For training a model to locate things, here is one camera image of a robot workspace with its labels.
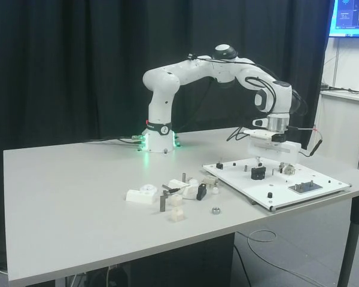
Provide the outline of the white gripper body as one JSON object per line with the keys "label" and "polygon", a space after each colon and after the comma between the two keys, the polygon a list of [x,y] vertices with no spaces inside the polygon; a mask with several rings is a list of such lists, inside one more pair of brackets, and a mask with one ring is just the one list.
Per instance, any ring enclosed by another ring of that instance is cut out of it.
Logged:
{"label": "white gripper body", "polygon": [[248,145],[248,153],[255,157],[296,164],[301,148],[300,143],[291,141],[271,143],[251,141]]}

